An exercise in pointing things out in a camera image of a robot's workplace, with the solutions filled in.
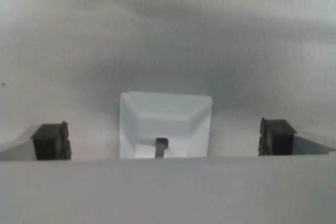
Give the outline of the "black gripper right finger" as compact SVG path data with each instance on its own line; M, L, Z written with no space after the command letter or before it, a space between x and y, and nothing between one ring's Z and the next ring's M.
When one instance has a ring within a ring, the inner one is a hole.
M324 155L335 152L335 139L311 133L285 119L260 121L259 156Z

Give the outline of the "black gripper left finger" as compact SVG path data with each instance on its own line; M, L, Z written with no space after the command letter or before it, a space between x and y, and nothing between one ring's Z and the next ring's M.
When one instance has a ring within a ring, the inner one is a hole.
M71 160L68 123L32 125L19 137L1 144L2 161Z

